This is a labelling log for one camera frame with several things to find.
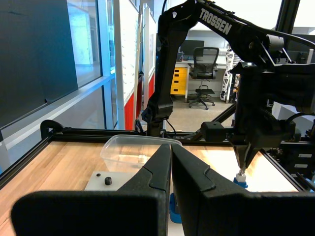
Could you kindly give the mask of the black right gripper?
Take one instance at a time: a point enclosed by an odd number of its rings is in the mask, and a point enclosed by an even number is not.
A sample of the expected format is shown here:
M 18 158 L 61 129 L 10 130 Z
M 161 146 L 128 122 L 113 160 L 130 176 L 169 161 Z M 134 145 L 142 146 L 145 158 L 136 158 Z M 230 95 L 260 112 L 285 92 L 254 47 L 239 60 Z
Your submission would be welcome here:
M 267 109 L 268 94 L 264 76 L 272 72 L 239 63 L 232 73 L 240 74 L 234 125 L 224 128 L 216 122 L 203 122 L 200 131 L 207 142 L 228 140 L 240 169 L 247 169 L 261 148 L 276 148 L 282 141 L 295 141 L 295 123 L 277 120 Z

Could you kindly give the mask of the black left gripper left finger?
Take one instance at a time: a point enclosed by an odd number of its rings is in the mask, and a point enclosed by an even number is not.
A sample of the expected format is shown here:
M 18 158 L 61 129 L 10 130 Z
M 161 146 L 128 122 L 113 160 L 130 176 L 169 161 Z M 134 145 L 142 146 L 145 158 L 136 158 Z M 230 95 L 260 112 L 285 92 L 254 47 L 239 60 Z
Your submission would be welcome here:
M 171 148 L 161 145 L 116 191 L 38 191 L 12 207 L 18 236 L 165 236 Z

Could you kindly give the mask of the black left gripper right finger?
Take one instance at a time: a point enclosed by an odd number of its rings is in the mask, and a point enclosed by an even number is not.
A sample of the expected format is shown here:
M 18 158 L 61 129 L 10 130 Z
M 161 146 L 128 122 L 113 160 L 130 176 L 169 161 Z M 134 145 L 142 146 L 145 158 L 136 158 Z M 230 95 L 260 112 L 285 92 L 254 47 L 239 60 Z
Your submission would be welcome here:
M 172 146 L 172 178 L 187 236 L 312 236 L 315 196 L 249 192 L 180 145 Z

